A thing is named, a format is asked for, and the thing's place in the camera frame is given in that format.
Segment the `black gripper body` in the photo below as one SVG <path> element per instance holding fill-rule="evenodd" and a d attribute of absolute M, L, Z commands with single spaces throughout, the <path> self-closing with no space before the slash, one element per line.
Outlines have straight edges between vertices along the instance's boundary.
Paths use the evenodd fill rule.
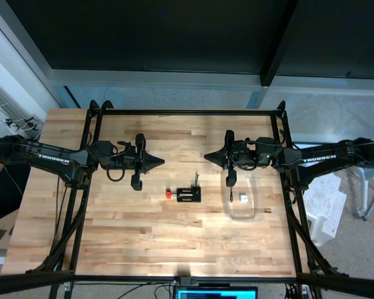
<path fill-rule="evenodd" d="M 229 163 L 228 176 L 226 177 L 227 187 L 234 187 L 237 182 L 237 172 L 234 168 L 243 171 L 253 171 L 257 167 L 256 154 L 254 150 L 248 148 L 250 139 L 236 141 L 234 132 L 227 130 L 225 134 L 225 145 L 228 153 L 226 159 Z"/>
<path fill-rule="evenodd" d="M 146 147 L 146 139 L 144 134 L 139 133 L 135 138 L 135 146 L 126 141 L 118 141 L 118 145 L 124 146 L 123 151 L 117 151 L 109 158 L 107 166 L 107 177 L 113 182 L 121 181 L 125 176 L 126 170 L 134 170 L 134 174 L 131 178 L 131 186 L 135 191 L 141 191 L 143 182 L 140 179 L 140 175 L 143 172 L 143 152 Z M 110 176 L 110 170 L 122 170 L 122 175 L 118 179 L 114 179 Z"/>

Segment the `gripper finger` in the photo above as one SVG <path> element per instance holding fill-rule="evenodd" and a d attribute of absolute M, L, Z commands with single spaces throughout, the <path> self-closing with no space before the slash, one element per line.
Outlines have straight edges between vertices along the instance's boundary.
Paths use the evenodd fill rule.
<path fill-rule="evenodd" d="M 145 162 L 164 162 L 165 160 L 151 155 L 146 150 L 143 152 L 143 160 Z"/>
<path fill-rule="evenodd" d="M 152 170 L 153 168 L 159 167 L 159 166 L 163 165 L 164 163 L 165 163 L 164 161 L 146 162 L 146 163 L 144 163 L 144 172 L 147 173 L 150 170 Z"/>
<path fill-rule="evenodd" d="M 210 157 L 225 157 L 228 153 L 226 145 L 224 145 L 221 149 L 214 151 L 212 153 L 205 154 L 205 158 L 210 158 Z"/>
<path fill-rule="evenodd" d="M 205 160 L 219 166 L 222 168 L 222 170 L 227 170 L 229 169 L 229 163 L 228 163 L 228 160 L 224 157 L 224 156 L 221 156 L 221 157 L 217 157 L 217 156 L 205 156 L 204 157 Z"/>

